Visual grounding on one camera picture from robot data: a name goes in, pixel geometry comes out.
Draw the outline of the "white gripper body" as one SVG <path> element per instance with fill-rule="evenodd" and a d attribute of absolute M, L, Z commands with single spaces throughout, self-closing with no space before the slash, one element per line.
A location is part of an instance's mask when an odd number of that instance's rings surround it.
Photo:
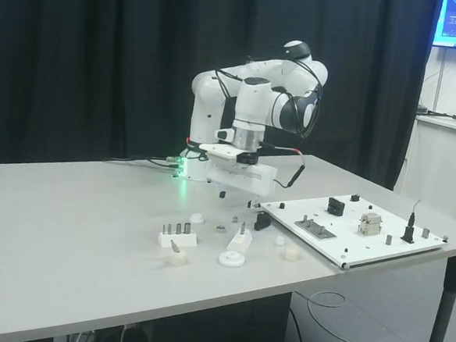
<path fill-rule="evenodd" d="M 209 160 L 207 177 L 213 182 L 250 193 L 271 194 L 275 189 L 277 168 L 264 164 L 222 164 Z"/>

